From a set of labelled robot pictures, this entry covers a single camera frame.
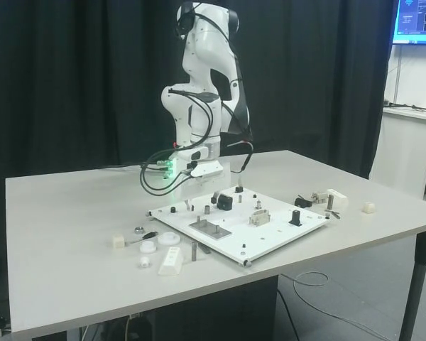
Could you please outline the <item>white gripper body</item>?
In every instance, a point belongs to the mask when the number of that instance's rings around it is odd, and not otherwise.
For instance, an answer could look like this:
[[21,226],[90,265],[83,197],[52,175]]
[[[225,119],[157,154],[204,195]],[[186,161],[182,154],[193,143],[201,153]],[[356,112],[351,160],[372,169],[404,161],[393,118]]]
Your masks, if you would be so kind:
[[228,188],[231,185],[230,162],[208,161],[198,163],[193,170],[193,178],[201,186]]

